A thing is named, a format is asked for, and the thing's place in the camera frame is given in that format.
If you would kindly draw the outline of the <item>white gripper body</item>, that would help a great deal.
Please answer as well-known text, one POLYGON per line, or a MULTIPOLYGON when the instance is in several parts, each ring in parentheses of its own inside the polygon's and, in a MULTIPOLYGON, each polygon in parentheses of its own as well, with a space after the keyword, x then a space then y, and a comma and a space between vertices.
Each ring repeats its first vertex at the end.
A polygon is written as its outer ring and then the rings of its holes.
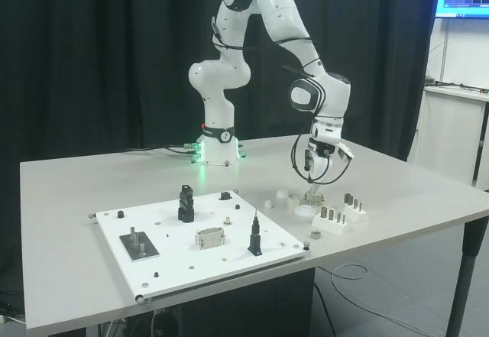
POLYGON ((309 147, 306 152, 306 163, 309 165, 308 183, 317 186, 334 183, 334 180, 325 180, 325 175, 332 165, 330 150, 324 147, 317 147, 315 149, 309 147))

